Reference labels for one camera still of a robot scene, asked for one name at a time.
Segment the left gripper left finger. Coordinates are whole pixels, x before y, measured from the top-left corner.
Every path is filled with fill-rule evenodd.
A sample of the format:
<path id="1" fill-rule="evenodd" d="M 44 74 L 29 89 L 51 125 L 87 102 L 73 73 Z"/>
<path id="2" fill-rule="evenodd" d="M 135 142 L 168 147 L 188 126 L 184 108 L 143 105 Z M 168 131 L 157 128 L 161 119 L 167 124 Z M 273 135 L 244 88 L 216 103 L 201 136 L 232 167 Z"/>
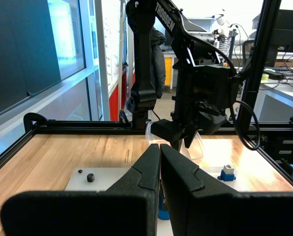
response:
<path id="1" fill-rule="evenodd" d="M 7 236 L 154 236 L 160 149 L 150 145 L 106 191 L 26 191 L 1 207 Z"/>

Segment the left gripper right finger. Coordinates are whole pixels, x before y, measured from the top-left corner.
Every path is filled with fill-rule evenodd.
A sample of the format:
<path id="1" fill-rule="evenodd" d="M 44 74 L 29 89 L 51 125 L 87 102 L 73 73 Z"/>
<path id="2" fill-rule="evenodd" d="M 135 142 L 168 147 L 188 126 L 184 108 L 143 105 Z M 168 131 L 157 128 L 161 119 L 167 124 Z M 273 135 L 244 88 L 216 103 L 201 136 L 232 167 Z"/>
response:
<path id="1" fill-rule="evenodd" d="M 174 235 L 293 235 L 293 192 L 238 192 L 169 145 L 160 149 Z"/>

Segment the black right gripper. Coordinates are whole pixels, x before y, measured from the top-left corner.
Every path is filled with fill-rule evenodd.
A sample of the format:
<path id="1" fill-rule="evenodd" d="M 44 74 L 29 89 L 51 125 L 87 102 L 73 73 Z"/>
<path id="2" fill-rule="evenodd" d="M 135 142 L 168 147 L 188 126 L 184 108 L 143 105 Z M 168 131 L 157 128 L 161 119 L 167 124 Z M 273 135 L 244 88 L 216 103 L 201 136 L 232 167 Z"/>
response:
<path id="1" fill-rule="evenodd" d="M 172 119 L 151 125 L 151 133 L 180 151 L 182 142 L 190 148 L 196 133 L 215 133 L 226 121 L 222 111 L 232 105 L 232 83 L 227 69 L 202 68 L 179 71 Z"/>

